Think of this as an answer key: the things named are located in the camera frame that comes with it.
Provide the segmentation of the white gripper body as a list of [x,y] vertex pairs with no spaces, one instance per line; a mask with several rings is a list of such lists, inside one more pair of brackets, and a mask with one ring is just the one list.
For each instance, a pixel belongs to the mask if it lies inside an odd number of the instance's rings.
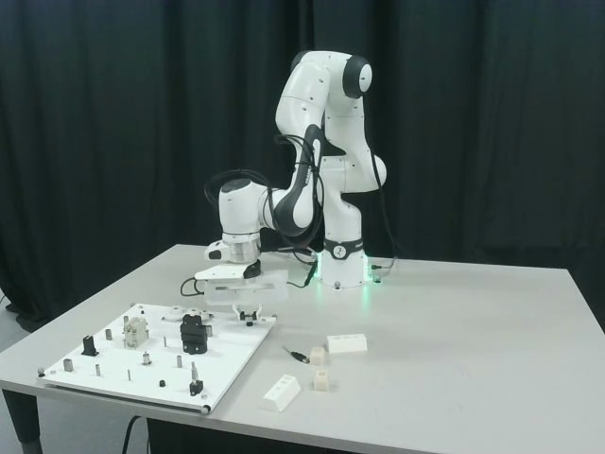
[[287,272],[266,271],[249,279],[210,279],[205,283],[208,304],[268,304],[287,299]]

